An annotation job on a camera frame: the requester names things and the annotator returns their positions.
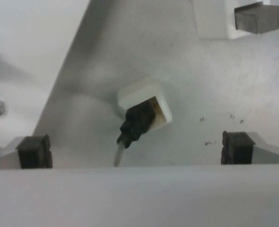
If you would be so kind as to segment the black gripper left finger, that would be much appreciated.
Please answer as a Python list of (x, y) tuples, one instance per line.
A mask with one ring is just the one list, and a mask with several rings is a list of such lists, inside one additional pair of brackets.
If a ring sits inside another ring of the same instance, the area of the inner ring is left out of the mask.
[(0, 149), (0, 169), (53, 168), (51, 142), (47, 134), (14, 138)]

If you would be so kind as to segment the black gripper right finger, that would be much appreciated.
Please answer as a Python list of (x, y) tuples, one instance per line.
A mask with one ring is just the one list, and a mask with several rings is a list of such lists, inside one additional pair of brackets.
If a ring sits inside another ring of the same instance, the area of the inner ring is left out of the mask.
[(222, 165), (279, 164), (279, 147), (256, 132), (223, 131), (222, 145)]

